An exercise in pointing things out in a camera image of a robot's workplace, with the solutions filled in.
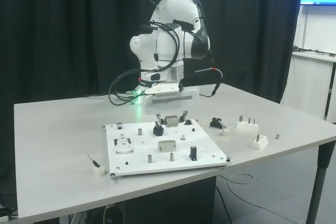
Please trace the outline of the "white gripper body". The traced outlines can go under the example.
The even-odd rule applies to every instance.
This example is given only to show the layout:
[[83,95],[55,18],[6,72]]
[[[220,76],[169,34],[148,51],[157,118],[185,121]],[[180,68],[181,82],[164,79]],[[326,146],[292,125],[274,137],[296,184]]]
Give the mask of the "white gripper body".
[[181,92],[147,95],[143,100],[145,114],[188,111],[198,106],[199,89],[183,89]]

